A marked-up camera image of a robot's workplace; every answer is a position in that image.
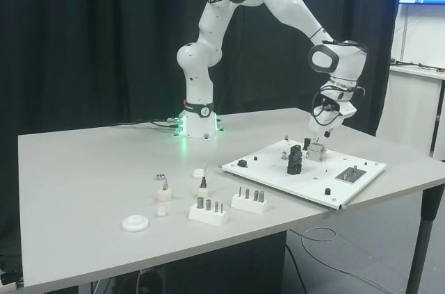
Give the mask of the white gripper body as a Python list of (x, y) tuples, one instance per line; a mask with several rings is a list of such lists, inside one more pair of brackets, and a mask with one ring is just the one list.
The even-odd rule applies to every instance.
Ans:
[(309, 128), (314, 135), (324, 135), (343, 124), (343, 117), (338, 111), (325, 110), (323, 106), (312, 109)]

